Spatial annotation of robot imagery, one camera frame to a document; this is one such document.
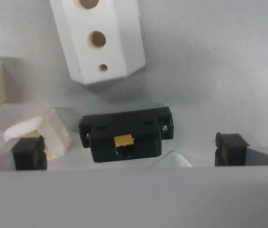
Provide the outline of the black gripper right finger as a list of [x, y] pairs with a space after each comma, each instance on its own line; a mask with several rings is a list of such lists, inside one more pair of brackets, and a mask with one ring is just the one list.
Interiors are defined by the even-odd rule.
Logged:
[[239, 133], [217, 133], [215, 166], [268, 166], [268, 147]]

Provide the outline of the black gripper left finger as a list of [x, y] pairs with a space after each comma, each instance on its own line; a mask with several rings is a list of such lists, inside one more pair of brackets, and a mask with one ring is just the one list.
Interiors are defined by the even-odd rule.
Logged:
[[0, 149], [0, 171], [36, 170], [47, 170], [42, 136], [11, 139]]

